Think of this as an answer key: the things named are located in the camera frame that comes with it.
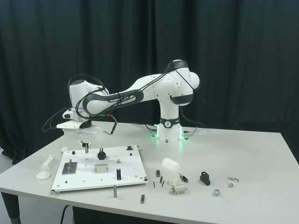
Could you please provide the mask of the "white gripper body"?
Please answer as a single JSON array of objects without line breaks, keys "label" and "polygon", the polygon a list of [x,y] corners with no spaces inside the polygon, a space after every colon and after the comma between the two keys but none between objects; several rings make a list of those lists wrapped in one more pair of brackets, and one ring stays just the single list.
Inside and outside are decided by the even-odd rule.
[{"label": "white gripper body", "polygon": [[63,129],[64,135],[73,140],[83,143],[103,140],[104,133],[100,127],[89,127],[84,129]]}]

